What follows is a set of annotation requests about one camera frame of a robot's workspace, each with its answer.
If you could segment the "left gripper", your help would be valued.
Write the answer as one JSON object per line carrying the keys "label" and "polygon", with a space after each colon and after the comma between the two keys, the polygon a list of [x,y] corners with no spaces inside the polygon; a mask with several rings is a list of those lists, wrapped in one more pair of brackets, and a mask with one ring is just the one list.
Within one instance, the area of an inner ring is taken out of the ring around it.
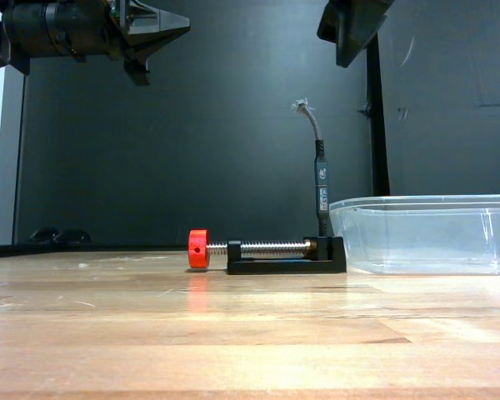
{"label": "left gripper", "polygon": [[106,29],[107,57],[112,61],[122,58],[132,82],[148,86],[148,59],[187,33],[190,20],[139,1],[107,1]]}

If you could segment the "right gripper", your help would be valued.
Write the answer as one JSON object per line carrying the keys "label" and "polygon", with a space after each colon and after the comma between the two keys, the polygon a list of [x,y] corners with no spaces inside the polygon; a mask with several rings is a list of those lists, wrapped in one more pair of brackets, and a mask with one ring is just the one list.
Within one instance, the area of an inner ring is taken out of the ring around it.
{"label": "right gripper", "polygon": [[317,36],[336,41],[336,64],[348,68],[366,48],[387,18],[393,0],[329,1],[322,13]]}

